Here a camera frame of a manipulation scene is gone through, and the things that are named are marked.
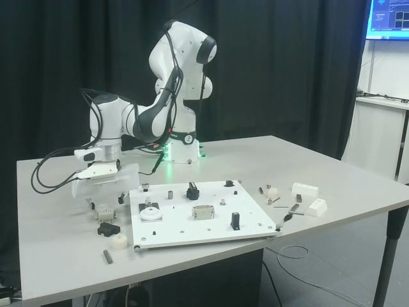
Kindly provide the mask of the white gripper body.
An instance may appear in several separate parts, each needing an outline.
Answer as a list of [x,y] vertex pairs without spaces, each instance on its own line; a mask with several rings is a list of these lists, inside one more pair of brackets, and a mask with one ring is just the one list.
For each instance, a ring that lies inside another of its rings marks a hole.
[[74,198],[119,196],[139,187],[139,165],[117,166],[116,163],[94,163],[78,172],[72,183]]

